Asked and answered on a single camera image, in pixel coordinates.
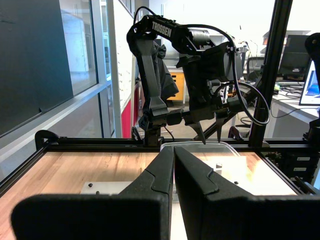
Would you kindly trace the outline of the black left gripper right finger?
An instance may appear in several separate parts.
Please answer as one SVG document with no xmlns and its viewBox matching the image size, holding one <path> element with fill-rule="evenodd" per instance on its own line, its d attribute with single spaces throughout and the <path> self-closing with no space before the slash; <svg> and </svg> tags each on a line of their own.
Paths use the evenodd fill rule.
<svg viewBox="0 0 320 240">
<path fill-rule="evenodd" d="M 174 177 L 190 240 L 315 240 L 320 198 L 253 195 L 182 147 L 174 148 Z"/>
</svg>

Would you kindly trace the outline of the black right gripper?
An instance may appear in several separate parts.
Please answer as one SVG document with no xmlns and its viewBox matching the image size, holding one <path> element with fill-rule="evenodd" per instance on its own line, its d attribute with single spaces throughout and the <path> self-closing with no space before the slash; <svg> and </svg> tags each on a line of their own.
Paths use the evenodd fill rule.
<svg viewBox="0 0 320 240">
<path fill-rule="evenodd" d="M 196 136 L 194 141 L 206 144 L 206 138 L 200 124 L 202 120 L 216 118 L 217 141 L 221 141 L 222 127 L 228 118 L 228 112 L 239 113 L 244 110 L 237 97 L 232 97 L 223 103 L 220 91 L 214 87 L 233 83 L 234 73 L 238 77 L 240 70 L 233 69 L 229 43 L 223 42 L 217 46 L 201 50 L 196 55 L 179 54 L 177 68 L 182 68 L 188 94 L 191 120 L 184 120 Z"/>
</svg>

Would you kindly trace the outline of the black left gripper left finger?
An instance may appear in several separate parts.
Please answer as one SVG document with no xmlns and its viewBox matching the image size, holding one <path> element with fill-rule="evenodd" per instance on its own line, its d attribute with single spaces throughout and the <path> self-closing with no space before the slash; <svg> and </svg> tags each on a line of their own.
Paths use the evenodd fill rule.
<svg viewBox="0 0 320 240">
<path fill-rule="evenodd" d="M 168 240 L 174 152 L 164 148 L 118 194 L 40 194 L 20 201 L 11 225 L 18 240 Z"/>
</svg>

